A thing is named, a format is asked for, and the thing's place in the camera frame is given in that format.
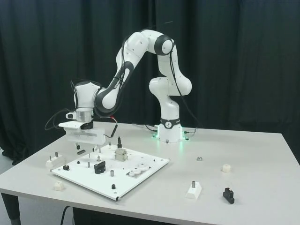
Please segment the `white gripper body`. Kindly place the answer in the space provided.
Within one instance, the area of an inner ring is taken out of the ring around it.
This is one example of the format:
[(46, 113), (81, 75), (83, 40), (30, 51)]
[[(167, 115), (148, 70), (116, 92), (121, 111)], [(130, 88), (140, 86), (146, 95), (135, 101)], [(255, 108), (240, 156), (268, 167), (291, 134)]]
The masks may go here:
[(105, 143), (105, 130), (103, 128), (92, 129), (65, 129), (67, 139), (75, 143), (87, 144), (104, 144)]

